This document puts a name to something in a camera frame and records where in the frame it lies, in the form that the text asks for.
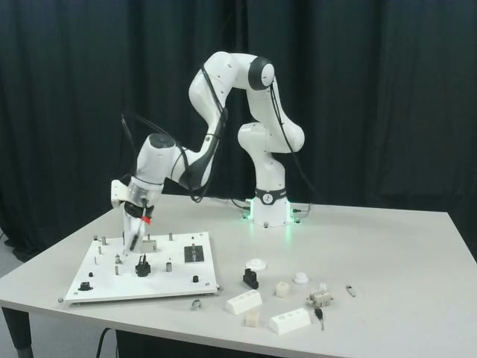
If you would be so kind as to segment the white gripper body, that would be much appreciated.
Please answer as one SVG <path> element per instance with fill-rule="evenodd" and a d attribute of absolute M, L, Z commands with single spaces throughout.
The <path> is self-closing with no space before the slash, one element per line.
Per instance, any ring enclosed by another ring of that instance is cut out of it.
<path fill-rule="evenodd" d="M 124 252 L 138 254 L 142 251 L 145 236 L 145 222 L 128 213 L 123 214 Z"/>

